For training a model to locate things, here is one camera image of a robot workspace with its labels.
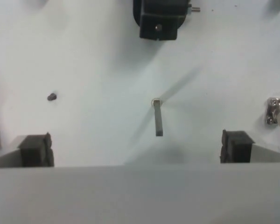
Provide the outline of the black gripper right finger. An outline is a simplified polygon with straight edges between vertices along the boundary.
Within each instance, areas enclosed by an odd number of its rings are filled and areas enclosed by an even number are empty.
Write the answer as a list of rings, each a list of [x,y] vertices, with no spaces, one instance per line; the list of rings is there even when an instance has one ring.
[[[280,148],[245,131],[222,132],[221,163],[280,163]]]

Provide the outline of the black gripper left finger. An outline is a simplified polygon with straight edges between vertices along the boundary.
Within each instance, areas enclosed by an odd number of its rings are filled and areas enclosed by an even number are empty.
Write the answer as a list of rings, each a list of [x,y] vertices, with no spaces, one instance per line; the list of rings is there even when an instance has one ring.
[[[0,149],[0,167],[54,167],[51,135],[17,136]]]

